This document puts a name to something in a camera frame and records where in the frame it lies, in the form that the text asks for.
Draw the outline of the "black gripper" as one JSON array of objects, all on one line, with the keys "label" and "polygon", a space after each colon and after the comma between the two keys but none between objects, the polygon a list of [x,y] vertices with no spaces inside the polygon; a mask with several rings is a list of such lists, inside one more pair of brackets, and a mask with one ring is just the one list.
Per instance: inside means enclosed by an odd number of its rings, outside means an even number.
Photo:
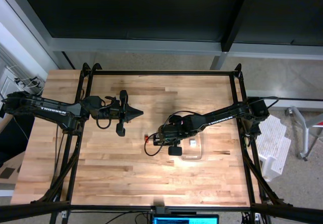
[{"label": "black gripper", "polygon": [[169,156],[181,156],[182,147],[179,146],[181,142],[179,126],[177,125],[162,125],[158,129],[158,143],[162,146],[168,146]]},{"label": "black gripper", "polygon": [[[110,104],[104,104],[97,112],[97,126],[100,129],[107,129],[110,127],[112,120],[118,120],[116,125],[116,133],[118,136],[125,136],[124,122],[126,122],[126,113],[129,112],[127,116],[127,122],[129,123],[133,119],[143,115],[143,111],[131,107],[128,104],[128,93],[126,90],[121,90],[119,95],[119,100],[116,97],[106,96],[105,99],[110,101]],[[108,120],[109,123],[106,127],[102,127],[99,124],[99,120]]]}]

